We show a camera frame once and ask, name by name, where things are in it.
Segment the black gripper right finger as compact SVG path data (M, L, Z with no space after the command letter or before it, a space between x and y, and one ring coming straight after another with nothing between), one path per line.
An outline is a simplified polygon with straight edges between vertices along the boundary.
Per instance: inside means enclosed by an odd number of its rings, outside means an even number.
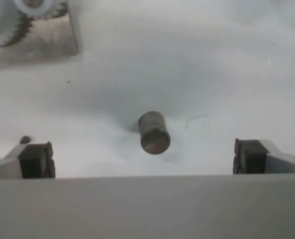
M295 173L295 155L282 152L271 140L236 139L233 174Z

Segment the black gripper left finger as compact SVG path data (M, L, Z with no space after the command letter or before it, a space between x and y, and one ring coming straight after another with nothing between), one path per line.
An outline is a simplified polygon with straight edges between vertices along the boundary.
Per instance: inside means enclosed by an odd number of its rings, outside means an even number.
M51 142L16 145L0 158L0 179L56 178Z

